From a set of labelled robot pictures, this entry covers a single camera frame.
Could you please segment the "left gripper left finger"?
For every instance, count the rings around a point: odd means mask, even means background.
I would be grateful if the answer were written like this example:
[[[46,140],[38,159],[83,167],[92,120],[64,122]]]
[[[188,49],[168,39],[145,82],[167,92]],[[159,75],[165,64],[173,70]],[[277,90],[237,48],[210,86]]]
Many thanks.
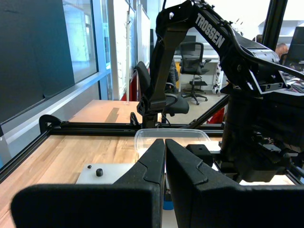
[[[18,228],[159,228],[165,145],[157,139],[113,184],[39,184],[10,205]]]

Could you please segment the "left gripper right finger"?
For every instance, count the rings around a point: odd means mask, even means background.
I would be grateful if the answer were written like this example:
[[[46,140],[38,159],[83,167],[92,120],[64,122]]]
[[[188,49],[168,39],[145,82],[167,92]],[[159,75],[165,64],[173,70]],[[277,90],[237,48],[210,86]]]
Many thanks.
[[[165,144],[166,172],[180,228],[303,227],[303,186],[243,186],[174,140]]]

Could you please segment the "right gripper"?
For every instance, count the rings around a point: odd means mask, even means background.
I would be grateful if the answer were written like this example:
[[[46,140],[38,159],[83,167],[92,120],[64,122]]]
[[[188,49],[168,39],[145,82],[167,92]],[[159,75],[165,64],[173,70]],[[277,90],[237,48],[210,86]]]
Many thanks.
[[[212,167],[204,144],[186,149]],[[230,95],[221,154],[246,182],[270,182],[292,166],[304,166],[304,95]]]

